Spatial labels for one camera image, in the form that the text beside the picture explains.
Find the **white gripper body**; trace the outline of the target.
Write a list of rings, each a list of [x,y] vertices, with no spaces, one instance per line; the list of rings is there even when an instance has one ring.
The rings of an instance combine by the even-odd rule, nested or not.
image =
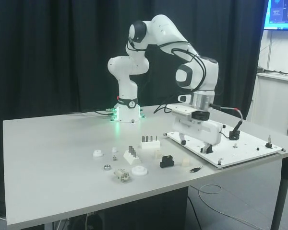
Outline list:
[[[217,145],[221,141],[223,124],[213,120],[199,121],[175,116],[173,129],[204,143]]]

